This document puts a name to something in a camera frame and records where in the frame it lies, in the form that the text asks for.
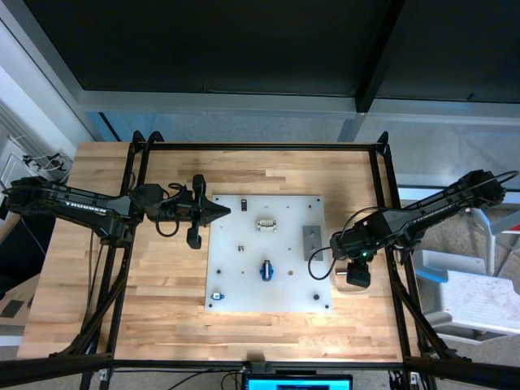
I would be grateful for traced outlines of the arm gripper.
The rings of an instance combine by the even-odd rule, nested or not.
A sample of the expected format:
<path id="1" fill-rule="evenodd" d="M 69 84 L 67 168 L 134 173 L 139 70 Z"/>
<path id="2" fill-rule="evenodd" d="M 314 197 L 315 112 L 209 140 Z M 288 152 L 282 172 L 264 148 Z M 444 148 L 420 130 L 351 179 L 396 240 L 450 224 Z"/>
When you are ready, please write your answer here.
<path id="1" fill-rule="evenodd" d="M 206 181 L 201 174 L 193 177 L 192 193 L 189 211 L 191 227 L 187 231 L 186 241 L 191 249 L 200 249 L 202 247 L 200 225 L 207 227 L 215 220 L 231 214 L 231 210 L 207 198 Z"/>
<path id="2" fill-rule="evenodd" d="M 352 261 L 347 265 L 346 282 L 357 287 L 371 285 L 371 273 L 365 261 Z"/>

